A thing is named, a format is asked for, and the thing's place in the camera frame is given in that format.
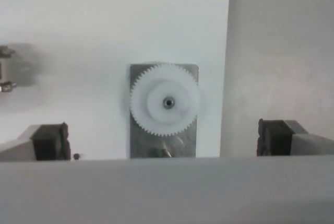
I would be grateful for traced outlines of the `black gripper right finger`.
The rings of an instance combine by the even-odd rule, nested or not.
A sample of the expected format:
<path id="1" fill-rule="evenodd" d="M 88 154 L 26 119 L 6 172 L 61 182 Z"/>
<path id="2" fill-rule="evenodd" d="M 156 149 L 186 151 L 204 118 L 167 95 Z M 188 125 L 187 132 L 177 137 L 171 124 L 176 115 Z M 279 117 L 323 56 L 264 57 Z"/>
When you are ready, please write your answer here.
<path id="1" fill-rule="evenodd" d="M 296 120 L 258 122 L 257 156 L 332 155 L 333 140 L 309 133 Z"/>

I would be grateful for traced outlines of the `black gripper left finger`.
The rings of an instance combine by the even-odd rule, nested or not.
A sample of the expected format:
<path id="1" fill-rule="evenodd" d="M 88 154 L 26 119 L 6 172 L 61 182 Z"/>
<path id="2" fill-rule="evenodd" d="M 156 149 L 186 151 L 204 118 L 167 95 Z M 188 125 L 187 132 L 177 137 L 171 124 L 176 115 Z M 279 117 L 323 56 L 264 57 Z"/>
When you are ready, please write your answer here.
<path id="1" fill-rule="evenodd" d="M 68 125 L 30 125 L 19 137 L 1 144 L 1 161 L 71 160 Z"/>

